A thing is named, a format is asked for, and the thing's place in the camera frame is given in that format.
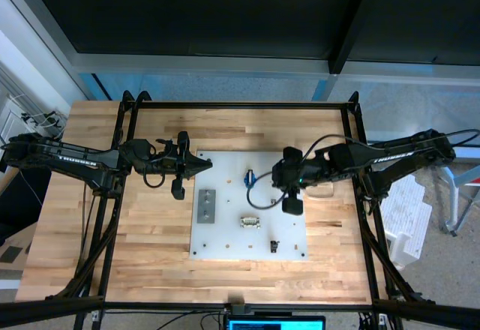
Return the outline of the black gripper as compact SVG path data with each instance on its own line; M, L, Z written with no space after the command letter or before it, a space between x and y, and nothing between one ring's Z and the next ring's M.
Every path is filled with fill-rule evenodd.
M172 140L156 139L156 143L164 145L163 151L153 155L149 160L148 174L160 174L159 184L148 183L149 188L160 188L166 175L174 175L172 180L171 194L176 200L185 198L183 179L186 177L186 164L199 164L187 167L187 178L212 168L212 162L203 157L197 157L189 151L190 139L186 131L181 131L177 136L177 143Z
M297 198L301 189L318 185L329 177L327 160L322 156L304 159L301 150L286 147L281 161L281 190L286 194L282 200L282 212L302 215L303 201Z

